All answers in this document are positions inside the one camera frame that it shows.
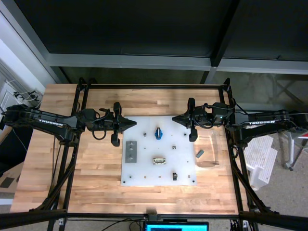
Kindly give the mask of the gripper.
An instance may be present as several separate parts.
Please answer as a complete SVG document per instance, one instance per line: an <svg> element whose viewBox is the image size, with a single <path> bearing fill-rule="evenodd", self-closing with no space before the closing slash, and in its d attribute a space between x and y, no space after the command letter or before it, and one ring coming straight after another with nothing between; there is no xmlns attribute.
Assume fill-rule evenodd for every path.
<svg viewBox="0 0 308 231"><path fill-rule="evenodd" d="M93 122L92 136L96 140L103 140L106 137L107 131L113 131L111 135L111 144L114 147L120 146L120 139L118 133L120 132L120 116L122 113L122 107L119 102L114 103L113 112L110 109L100 108L99 111L105 112L105 115L99 117ZM137 125L136 121L129 120L121 116L121 132ZM103 131L104 135L101 138L95 136L96 131Z"/></svg>
<svg viewBox="0 0 308 231"><path fill-rule="evenodd" d="M198 138L198 132L195 127L201 127L204 129L210 129L214 126L213 117L208 114L205 110L206 105L195 106L195 99L188 99L188 112L185 112L181 115L172 117L172 121L176 122L184 127L188 127L188 118L189 118L189 128L191 133L189 135L189 141L195 142Z"/></svg>

